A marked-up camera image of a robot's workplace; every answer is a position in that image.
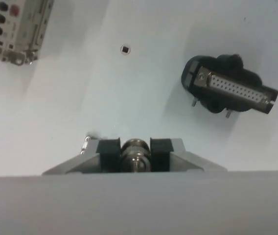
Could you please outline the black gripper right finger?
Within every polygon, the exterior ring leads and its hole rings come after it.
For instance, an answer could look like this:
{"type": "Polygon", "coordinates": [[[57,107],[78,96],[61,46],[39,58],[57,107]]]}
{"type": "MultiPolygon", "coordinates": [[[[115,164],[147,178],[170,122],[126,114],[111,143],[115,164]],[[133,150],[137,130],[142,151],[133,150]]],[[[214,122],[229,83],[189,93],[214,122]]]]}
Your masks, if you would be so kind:
{"type": "Polygon", "coordinates": [[[226,172],[227,169],[187,151],[181,138],[150,139],[153,172],[226,172]]]}

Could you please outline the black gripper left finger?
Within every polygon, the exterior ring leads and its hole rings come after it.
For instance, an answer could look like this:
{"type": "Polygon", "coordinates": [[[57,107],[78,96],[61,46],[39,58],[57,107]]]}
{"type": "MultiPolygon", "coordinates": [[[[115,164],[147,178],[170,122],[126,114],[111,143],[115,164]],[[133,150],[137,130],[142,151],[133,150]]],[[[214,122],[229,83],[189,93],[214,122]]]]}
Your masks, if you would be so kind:
{"type": "Polygon", "coordinates": [[[45,171],[44,175],[117,173],[120,171],[120,139],[86,138],[79,155],[45,171]]]}

